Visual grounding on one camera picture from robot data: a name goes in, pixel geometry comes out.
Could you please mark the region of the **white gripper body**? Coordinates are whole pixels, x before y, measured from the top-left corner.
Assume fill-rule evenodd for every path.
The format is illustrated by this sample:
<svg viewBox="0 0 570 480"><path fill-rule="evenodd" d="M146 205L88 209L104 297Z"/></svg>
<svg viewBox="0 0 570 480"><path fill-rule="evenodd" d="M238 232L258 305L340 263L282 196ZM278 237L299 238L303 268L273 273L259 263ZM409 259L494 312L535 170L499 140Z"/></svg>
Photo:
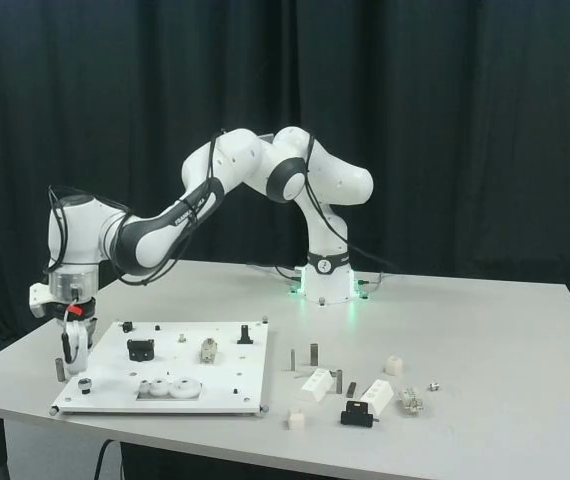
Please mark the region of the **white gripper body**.
<svg viewBox="0 0 570 480"><path fill-rule="evenodd" d="M65 324L62 335L64 363L73 376L84 372L88 364L89 334L86 322L72 321Z"/></svg>

